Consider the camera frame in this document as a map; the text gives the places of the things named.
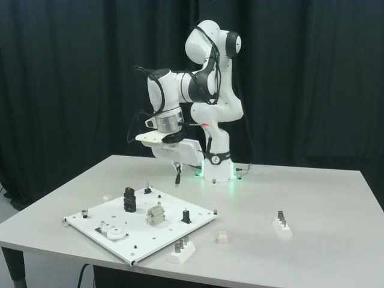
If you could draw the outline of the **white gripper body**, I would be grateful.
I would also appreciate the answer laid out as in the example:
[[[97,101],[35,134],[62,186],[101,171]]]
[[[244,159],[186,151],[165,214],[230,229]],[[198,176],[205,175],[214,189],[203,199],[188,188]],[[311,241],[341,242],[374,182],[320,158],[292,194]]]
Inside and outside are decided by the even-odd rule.
[[[161,142],[151,148],[156,158],[163,158],[181,164],[201,164],[203,152],[197,140],[184,139],[178,143]]]

